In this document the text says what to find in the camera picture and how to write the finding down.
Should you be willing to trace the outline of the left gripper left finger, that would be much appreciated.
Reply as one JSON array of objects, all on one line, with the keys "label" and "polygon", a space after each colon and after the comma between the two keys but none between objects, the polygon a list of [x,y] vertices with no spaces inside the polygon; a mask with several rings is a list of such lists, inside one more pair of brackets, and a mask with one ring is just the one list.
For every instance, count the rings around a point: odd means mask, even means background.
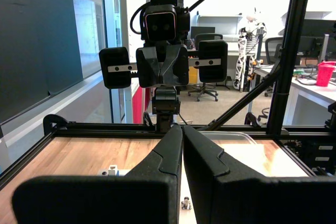
[{"label": "left gripper left finger", "polygon": [[173,126],[124,176],[39,176],[12,196],[18,223],[178,223],[183,132]]}]

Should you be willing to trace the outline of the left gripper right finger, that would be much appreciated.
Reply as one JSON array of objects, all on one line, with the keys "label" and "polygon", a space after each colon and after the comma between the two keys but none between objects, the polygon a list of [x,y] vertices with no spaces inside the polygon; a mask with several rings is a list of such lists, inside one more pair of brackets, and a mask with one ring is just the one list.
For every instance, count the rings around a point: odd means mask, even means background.
[{"label": "left gripper right finger", "polygon": [[267,177],[191,126],[184,167],[198,223],[335,223],[333,177]]}]

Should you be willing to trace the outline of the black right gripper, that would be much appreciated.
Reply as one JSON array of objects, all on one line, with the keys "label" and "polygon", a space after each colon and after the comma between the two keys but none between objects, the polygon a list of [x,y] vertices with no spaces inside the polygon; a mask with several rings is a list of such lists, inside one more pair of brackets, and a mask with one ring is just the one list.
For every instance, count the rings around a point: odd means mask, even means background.
[{"label": "black right gripper", "polygon": [[227,76],[227,55],[228,44],[220,39],[202,40],[194,51],[185,45],[168,45],[163,60],[156,47],[138,48],[135,63],[130,63],[126,47],[105,48],[99,59],[105,87],[123,89],[133,78],[142,88],[185,86],[190,67],[199,69],[202,82],[222,82]]}]

